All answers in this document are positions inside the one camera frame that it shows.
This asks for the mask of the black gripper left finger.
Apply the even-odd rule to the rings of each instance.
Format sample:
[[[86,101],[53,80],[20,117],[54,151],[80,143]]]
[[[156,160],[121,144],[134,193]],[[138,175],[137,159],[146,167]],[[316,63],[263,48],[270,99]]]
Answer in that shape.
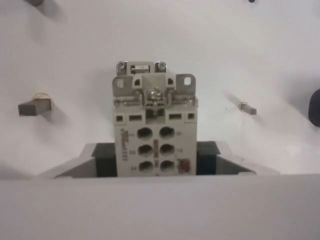
[[[114,143],[88,143],[79,156],[35,176],[35,179],[113,178],[116,176]]]

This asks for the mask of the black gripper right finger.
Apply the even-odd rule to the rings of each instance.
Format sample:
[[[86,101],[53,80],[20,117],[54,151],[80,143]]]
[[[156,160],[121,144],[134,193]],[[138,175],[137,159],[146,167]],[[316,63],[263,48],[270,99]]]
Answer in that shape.
[[[221,157],[221,151],[215,141],[197,142],[197,175],[256,175],[247,167]]]

